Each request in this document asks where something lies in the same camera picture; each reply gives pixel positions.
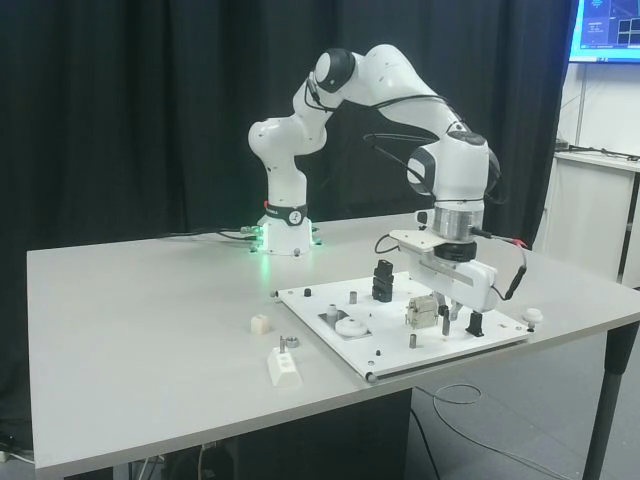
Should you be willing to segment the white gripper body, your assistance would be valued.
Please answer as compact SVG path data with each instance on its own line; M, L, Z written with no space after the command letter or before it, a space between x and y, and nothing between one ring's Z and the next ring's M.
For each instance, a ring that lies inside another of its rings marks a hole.
M434 250L406 248L411 278L434 293L473 311L491 311L498 302L493 291L497 270L477 260L448 262L438 259Z

